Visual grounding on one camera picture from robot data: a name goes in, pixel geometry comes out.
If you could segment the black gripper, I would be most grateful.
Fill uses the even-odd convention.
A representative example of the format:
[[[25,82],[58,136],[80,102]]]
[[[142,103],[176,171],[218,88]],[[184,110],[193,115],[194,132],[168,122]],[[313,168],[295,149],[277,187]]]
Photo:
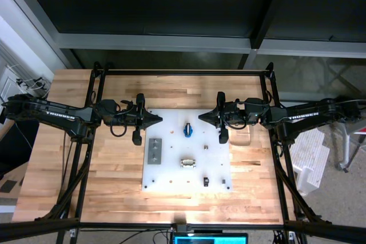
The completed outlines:
[[[217,108],[200,114],[198,118],[215,128],[218,128],[219,125],[220,134],[218,140],[220,144],[225,144],[229,139],[228,128],[233,130],[239,129],[238,107],[236,102],[226,102],[225,93],[219,91],[217,94]]]
[[[163,121],[162,117],[144,109],[145,97],[142,93],[137,94],[136,104],[132,106],[132,110],[127,114],[125,122],[127,126],[135,127],[132,132],[132,141],[136,146],[141,146],[142,137],[141,130],[147,129],[157,123]]]

